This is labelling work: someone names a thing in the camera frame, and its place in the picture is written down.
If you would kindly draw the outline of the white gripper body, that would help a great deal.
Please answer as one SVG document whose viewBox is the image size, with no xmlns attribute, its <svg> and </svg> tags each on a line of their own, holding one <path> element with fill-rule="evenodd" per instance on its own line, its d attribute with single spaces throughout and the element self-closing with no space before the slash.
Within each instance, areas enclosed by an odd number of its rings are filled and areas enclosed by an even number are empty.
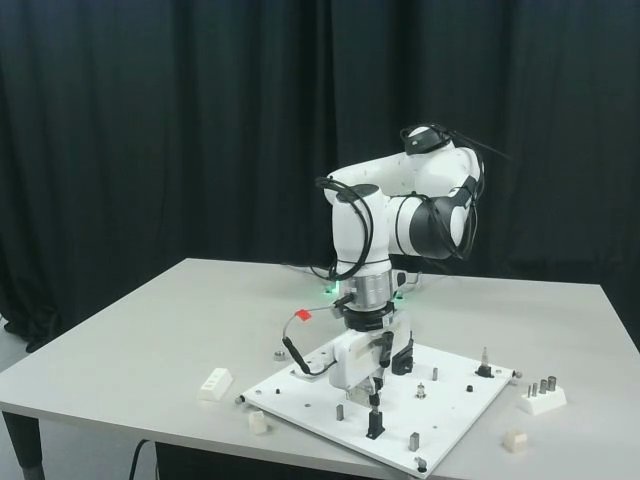
<svg viewBox="0 0 640 480">
<path fill-rule="evenodd" d="M 333 387 L 351 390 L 369 377 L 382 378 L 394 356 L 409 347 L 412 340 L 409 315 L 396 315 L 380 330 L 347 330 L 331 342 L 336 364 L 329 370 Z"/>
</svg>

